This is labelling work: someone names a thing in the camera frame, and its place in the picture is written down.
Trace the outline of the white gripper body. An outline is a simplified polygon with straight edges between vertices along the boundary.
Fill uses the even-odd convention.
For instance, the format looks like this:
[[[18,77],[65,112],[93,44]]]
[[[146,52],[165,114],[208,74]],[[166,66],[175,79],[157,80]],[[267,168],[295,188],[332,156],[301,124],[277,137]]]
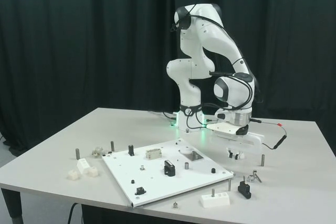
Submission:
[[[215,140],[223,143],[226,148],[234,153],[261,154],[264,136],[255,133],[247,133],[243,136],[216,133]]]

